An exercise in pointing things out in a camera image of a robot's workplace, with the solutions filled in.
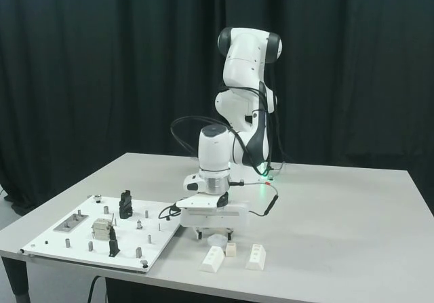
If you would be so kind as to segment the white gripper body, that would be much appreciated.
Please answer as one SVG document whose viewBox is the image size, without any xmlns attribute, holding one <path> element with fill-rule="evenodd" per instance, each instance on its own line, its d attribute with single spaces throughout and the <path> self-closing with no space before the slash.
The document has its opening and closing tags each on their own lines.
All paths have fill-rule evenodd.
<svg viewBox="0 0 434 303">
<path fill-rule="evenodd" d="M 219 208 L 185 208 L 180 215 L 180 225 L 186 228 L 245 228 L 249 208 L 245 203 L 229 203 Z"/>
</svg>

